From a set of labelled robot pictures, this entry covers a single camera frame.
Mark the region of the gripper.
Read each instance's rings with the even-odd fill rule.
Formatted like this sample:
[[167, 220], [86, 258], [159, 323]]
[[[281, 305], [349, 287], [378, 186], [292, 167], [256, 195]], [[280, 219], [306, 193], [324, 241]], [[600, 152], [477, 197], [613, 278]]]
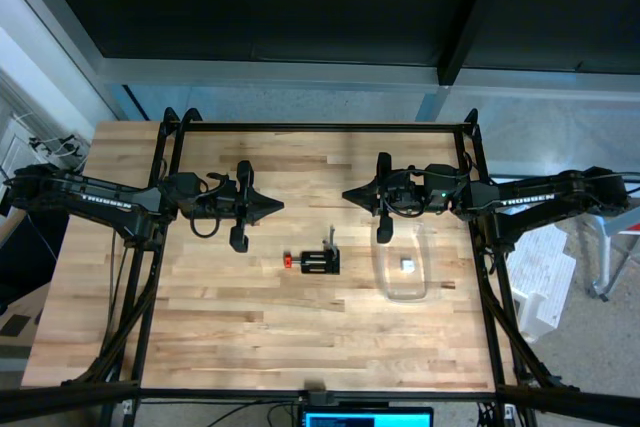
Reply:
[[[284, 208], [282, 201], [270, 198], [253, 188], [254, 171], [248, 160], [240, 161], [237, 166], [237, 181], [228, 181], [218, 196], [220, 218], [235, 220], [230, 230], [229, 243], [238, 253], [246, 253], [249, 239], [245, 226], [249, 222], [255, 225], [261, 219]], [[249, 209], [251, 202], [256, 205]]]
[[394, 170], [391, 155], [381, 152], [377, 159], [377, 178], [342, 193], [344, 200], [367, 212], [377, 212], [379, 207], [378, 243], [389, 243], [393, 237], [391, 213], [403, 218], [415, 218], [424, 213], [421, 186], [411, 180], [413, 173], [412, 168]]

